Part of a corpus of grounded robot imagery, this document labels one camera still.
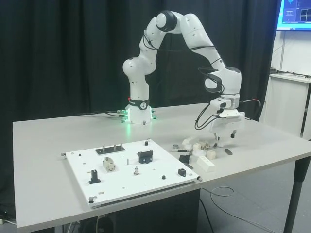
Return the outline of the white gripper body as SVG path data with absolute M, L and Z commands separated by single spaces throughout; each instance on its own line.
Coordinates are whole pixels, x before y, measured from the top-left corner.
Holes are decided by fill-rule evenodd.
M 215 117 L 209 124 L 210 133 L 229 133 L 243 129 L 245 126 L 245 113 L 239 113 L 238 117 L 220 118 Z

